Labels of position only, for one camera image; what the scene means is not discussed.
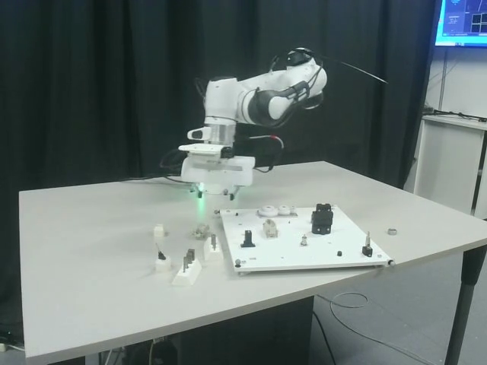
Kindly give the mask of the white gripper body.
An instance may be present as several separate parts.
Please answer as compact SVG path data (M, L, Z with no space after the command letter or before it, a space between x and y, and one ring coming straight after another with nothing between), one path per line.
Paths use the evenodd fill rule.
M220 186L250 186L253 182L255 158L235 156L229 159L190 155L181 168L181 177L191 183Z

